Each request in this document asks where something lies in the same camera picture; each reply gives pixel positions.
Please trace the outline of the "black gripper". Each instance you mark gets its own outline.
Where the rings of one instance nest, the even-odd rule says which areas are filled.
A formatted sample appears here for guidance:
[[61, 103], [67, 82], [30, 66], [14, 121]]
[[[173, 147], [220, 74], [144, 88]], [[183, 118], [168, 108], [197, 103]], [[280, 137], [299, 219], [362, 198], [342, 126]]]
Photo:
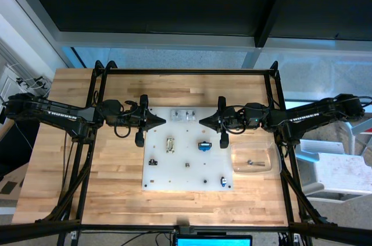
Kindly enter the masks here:
[[128, 122], [131, 128], [136, 128], [137, 132], [135, 134], [135, 144], [137, 147], [142, 148], [145, 144], [144, 131], [146, 130], [146, 121], [147, 131], [166, 124], [166, 120], [161, 118], [148, 110], [148, 96], [141, 95], [139, 98], [140, 102], [133, 105], [130, 108], [131, 114], [129, 115]]
[[199, 121], [216, 133], [220, 133], [220, 148], [226, 149], [229, 146], [229, 134], [239, 135], [243, 133], [243, 122], [240, 115], [233, 106], [227, 106], [226, 98], [219, 96], [217, 112]]

